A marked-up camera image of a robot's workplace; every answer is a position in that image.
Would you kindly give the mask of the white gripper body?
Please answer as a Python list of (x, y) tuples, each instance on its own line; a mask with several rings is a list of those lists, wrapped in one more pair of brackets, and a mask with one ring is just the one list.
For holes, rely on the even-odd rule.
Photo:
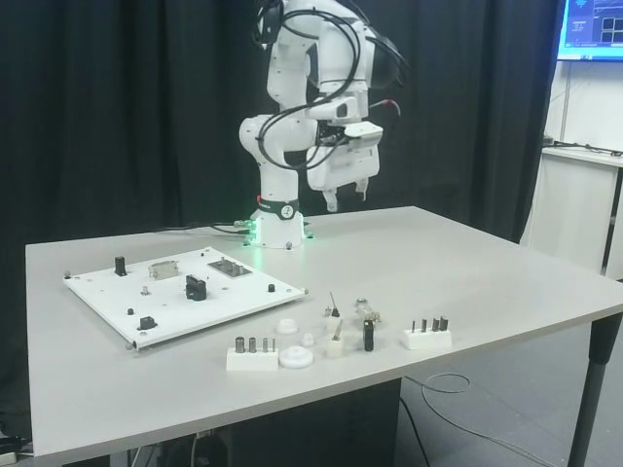
[(333, 155), (322, 164), (312, 168), (329, 152), (330, 147), (315, 146), (307, 150), (306, 158), (309, 163), (307, 172), (308, 184), (312, 190), (328, 191), (338, 189), (350, 183), (374, 177), (379, 173), (379, 148), (377, 145), (349, 149), (340, 146)]

